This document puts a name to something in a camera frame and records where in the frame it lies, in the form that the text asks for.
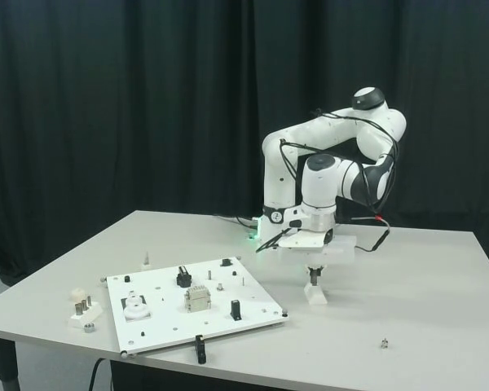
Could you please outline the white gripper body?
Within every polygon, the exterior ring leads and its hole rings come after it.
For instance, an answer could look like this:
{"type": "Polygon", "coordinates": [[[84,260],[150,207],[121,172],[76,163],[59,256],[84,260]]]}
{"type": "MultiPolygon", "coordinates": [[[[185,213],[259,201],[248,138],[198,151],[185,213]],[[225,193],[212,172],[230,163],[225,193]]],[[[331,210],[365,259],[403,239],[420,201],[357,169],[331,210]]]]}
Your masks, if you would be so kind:
{"type": "Polygon", "coordinates": [[[353,262],[355,245],[354,235],[334,235],[327,244],[324,235],[290,235],[279,242],[276,252],[284,263],[329,266],[353,262]]]}

